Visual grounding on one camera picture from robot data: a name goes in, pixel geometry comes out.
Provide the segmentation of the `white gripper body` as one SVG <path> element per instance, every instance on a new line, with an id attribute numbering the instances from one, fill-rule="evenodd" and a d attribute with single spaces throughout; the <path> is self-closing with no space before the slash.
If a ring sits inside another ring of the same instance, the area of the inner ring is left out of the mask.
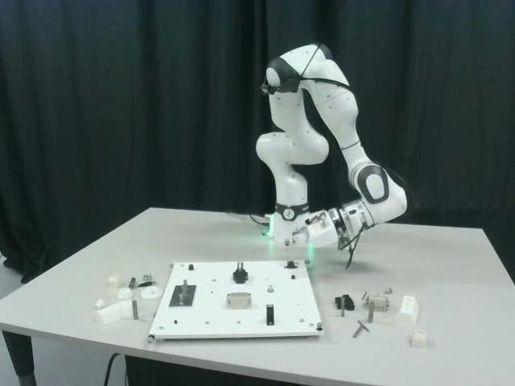
<path id="1" fill-rule="evenodd" d="M 342 236 L 342 218 L 337 210 L 311 213 L 292 232 L 294 244 L 334 244 Z"/>

